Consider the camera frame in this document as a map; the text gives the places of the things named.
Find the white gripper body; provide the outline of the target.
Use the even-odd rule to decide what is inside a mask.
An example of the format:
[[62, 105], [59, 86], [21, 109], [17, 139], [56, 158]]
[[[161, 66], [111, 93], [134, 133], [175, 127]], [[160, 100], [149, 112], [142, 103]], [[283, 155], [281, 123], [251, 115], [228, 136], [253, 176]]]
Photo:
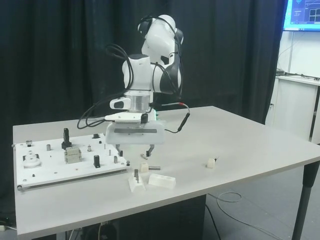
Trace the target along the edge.
[[111, 123], [105, 133], [111, 145], [157, 145], [165, 142], [165, 122], [149, 121], [145, 124]]

